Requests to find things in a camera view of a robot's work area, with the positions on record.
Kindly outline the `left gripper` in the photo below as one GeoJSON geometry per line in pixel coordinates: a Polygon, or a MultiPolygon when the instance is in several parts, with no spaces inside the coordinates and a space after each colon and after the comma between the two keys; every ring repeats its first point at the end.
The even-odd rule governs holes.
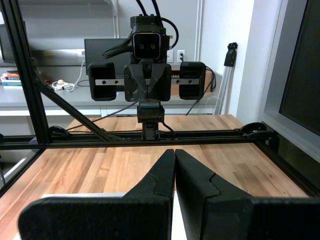
{"type": "Polygon", "coordinates": [[[205,92],[206,66],[202,62],[184,61],[178,71],[166,63],[144,61],[126,64],[123,78],[116,78],[112,62],[91,63],[88,66],[91,97],[95,101],[113,101],[123,87],[127,102],[167,102],[172,85],[178,86],[182,100],[200,100],[205,92]]]}

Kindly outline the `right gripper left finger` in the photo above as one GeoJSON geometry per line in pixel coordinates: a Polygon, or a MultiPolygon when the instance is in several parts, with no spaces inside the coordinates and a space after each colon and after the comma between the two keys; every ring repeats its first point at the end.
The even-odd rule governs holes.
{"type": "Polygon", "coordinates": [[[169,240],[176,155],[166,150],[122,197],[46,197],[30,203],[17,225],[23,240],[169,240]]]}

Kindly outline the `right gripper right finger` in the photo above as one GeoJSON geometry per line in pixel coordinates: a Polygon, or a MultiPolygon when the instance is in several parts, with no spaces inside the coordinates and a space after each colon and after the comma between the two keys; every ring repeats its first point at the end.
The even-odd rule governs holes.
{"type": "Polygon", "coordinates": [[[255,197],[182,149],[176,189],[189,240],[317,240],[320,200],[255,197]]]}

